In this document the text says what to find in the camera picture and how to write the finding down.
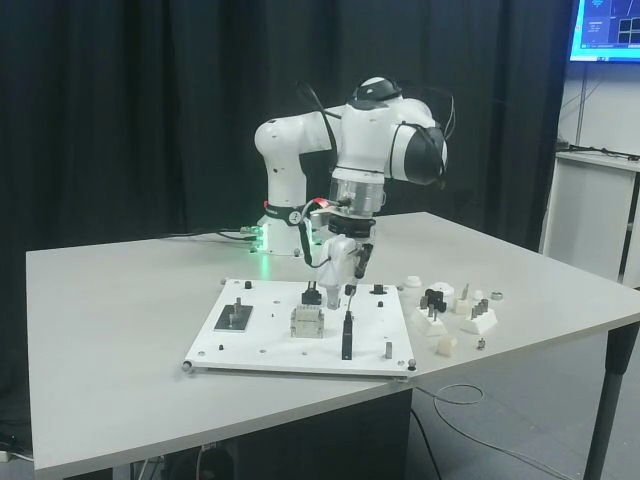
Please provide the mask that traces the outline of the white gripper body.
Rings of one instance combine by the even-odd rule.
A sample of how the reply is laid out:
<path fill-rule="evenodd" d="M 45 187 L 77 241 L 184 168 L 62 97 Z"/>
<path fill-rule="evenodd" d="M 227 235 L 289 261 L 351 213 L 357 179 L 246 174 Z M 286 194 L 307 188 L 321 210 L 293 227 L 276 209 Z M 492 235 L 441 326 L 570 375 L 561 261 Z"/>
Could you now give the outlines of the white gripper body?
<path fill-rule="evenodd" d="M 335 236 L 327 240 L 321 250 L 318 284 L 325 289 L 340 289 L 350 278 L 353 240 Z"/>

